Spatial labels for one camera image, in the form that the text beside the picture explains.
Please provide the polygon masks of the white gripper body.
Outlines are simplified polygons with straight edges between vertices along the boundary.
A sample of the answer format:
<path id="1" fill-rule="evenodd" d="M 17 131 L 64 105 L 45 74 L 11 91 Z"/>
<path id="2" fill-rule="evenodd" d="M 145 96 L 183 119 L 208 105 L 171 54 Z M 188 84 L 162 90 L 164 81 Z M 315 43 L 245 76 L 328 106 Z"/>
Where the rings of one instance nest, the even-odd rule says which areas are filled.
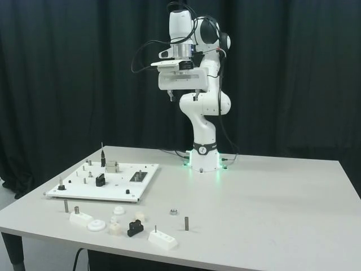
<path id="1" fill-rule="evenodd" d="M 205 90 L 208 85 L 207 68 L 159 73 L 159 89 L 161 90 Z"/>

